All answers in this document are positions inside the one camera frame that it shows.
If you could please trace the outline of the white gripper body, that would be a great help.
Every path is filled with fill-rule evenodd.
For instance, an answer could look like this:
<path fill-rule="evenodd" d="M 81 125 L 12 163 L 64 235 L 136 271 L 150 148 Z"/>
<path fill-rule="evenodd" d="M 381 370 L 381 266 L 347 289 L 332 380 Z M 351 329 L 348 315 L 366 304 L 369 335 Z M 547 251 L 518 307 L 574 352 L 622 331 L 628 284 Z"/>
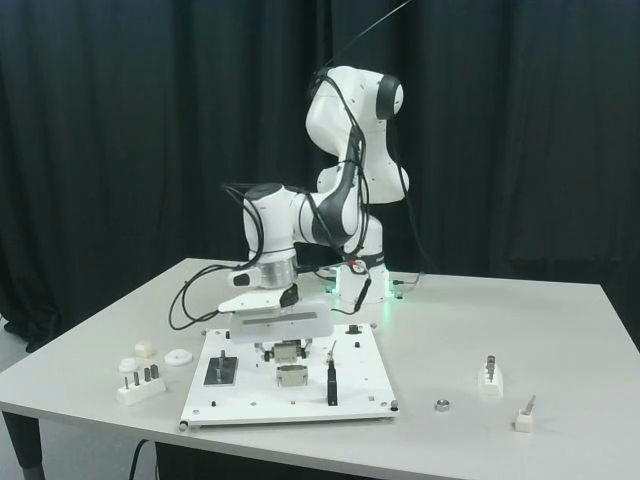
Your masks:
<path fill-rule="evenodd" d="M 296 305 L 279 312 L 234 313 L 229 336 L 237 344 L 307 340 L 330 336 L 334 324 L 322 306 Z"/>

